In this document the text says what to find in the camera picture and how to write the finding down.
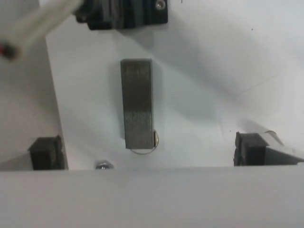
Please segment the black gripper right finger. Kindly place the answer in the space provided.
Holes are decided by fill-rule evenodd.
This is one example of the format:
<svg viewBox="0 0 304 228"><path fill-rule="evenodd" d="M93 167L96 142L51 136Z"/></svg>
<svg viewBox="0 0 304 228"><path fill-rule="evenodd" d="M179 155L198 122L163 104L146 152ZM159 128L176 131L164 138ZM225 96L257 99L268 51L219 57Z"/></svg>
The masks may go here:
<svg viewBox="0 0 304 228"><path fill-rule="evenodd" d="M304 153L285 146L273 131L236 133L234 166L298 165Z"/></svg>

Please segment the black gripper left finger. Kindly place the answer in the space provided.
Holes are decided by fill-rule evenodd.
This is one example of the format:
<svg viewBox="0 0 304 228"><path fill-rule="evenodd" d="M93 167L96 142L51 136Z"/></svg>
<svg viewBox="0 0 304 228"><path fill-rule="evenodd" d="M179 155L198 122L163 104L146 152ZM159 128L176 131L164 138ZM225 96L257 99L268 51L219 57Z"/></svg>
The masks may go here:
<svg viewBox="0 0 304 228"><path fill-rule="evenodd" d="M2 171L68 170L66 153L60 135L38 137L25 150L0 154Z"/></svg>

